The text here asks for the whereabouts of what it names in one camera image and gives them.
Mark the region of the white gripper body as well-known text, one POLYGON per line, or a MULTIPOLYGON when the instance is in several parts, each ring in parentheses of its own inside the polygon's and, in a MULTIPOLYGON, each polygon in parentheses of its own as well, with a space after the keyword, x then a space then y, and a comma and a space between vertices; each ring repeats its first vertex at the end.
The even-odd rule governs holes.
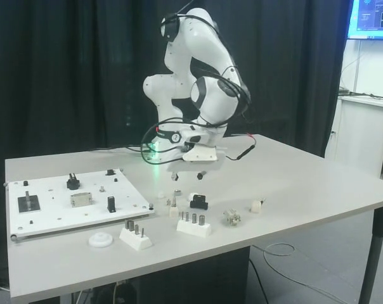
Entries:
POLYGON ((202 172, 202 171, 215 171, 219 170, 224 161, 226 160, 226 153, 224 151, 217 152, 216 161, 184 161, 178 160, 168 164, 169 172, 202 172))

